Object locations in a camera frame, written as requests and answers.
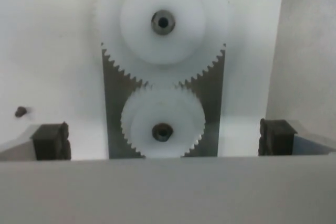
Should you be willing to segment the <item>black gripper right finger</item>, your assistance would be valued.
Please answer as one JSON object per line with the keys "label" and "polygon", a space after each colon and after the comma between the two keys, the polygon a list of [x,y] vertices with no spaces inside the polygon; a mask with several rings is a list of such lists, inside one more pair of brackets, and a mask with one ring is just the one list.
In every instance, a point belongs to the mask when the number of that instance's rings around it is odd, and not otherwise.
{"label": "black gripper right finger", "polygon": [[308,131],[297,120],[260,120],[259,156],[335,154],[335,140]]}

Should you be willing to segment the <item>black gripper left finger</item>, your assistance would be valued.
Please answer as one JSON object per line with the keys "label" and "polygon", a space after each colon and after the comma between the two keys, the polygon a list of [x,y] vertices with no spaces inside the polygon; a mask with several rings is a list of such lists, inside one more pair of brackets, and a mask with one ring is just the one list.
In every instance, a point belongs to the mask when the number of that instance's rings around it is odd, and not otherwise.
{"label": "black gripper left finger", "polygon": [[15,139],[1,144],[1,161],[69,161],[69,125],[33,124]]}

